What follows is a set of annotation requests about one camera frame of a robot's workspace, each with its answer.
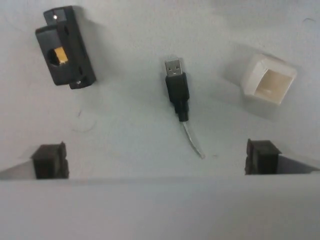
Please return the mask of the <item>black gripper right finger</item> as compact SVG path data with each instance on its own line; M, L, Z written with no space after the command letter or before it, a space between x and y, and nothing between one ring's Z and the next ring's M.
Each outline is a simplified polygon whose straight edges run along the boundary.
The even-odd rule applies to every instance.
M248 139L244 172L246 175L318 174L320 161L282 152L270 140Z

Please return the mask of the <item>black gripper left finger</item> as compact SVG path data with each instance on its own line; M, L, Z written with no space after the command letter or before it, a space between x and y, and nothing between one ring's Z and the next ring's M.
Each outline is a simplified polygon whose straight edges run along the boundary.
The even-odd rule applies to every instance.
M64 142L42 144L27 161L0 171L2 180L55 180L69 177L69 162Z

